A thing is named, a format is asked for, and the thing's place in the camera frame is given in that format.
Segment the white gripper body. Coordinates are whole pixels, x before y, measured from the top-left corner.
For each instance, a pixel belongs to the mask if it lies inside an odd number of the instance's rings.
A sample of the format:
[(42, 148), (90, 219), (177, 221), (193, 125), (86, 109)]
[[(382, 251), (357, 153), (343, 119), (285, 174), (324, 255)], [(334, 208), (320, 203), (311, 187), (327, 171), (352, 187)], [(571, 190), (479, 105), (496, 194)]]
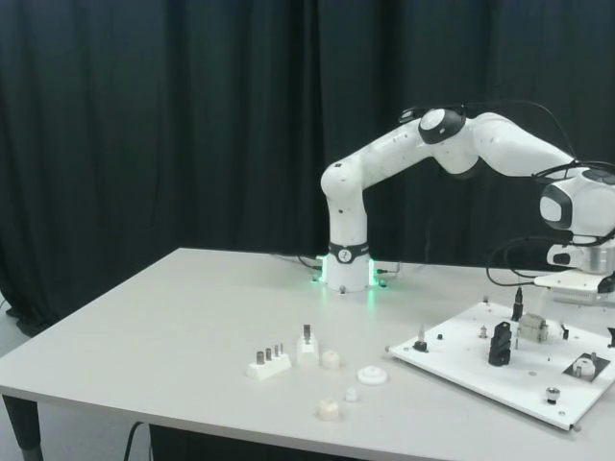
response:
[(614, 293), (598, 293), (591, 291), (552, 288), (551, 297), (558, 303), (570, 303), (575, 305), (613, 305)]

